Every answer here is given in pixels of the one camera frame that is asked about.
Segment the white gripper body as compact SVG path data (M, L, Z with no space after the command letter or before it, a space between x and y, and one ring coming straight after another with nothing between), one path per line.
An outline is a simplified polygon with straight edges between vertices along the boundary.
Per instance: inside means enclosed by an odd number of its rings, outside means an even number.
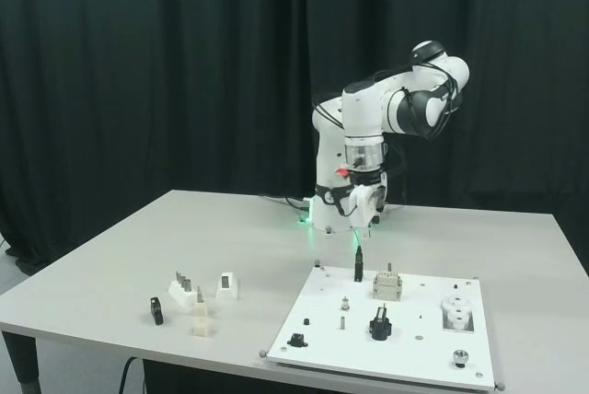
M386 187L384 185L358 185L350 194L350 223L353 228L366 228L372 219L385 207Z

